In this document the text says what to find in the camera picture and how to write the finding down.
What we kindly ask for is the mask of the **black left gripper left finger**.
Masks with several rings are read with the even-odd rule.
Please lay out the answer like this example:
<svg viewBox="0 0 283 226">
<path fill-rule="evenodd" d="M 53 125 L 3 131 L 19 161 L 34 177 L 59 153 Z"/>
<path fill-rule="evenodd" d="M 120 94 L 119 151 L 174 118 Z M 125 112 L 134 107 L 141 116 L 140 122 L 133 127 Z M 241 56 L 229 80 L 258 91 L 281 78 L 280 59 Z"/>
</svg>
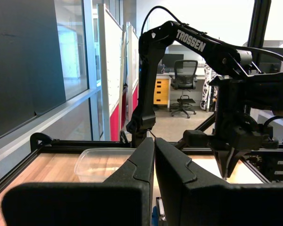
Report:
<svg viewBox="0 0 283 226">
<path fill-rule="evenodd" d="M 8 226 L 149 226 L 155 145 L 145 139 L 102 183 L 26 183 L 3 197 Z"/>
</svg>

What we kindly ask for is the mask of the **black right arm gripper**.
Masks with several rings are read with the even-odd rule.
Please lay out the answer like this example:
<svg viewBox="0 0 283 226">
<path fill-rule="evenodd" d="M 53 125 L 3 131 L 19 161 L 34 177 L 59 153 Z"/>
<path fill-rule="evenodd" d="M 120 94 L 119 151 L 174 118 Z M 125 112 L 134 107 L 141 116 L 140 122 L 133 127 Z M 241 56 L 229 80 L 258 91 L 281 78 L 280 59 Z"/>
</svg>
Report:
<svg viewBox="0 0 283 226">
<path fill-rule="evenodd" d="M 228 178 L 244 151 L 276 149 L 277 140 L 270 137 L 269 129 L 264 129 L 262 124 L 244 112 L 244 82 L 216 77 L 210 85 L 218 88 L 214 134 L 186 130 L 183 141 L 189 147 L 209 147 L 221 177 Z"/>
</svg>

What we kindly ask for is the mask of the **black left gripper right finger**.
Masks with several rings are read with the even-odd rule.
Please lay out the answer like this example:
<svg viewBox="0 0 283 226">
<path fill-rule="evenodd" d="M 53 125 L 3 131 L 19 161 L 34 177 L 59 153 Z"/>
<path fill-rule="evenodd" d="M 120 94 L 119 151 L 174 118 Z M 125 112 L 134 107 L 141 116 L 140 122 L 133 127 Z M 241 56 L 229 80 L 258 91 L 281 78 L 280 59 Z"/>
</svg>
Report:
<svg viewBox="0 0 283 226">
<path fill-rule="evenodd" d="M 170 226 L 283 226 L 283 184 L 230 184 L 161 138 L 155 154 Z"/>
</svg>

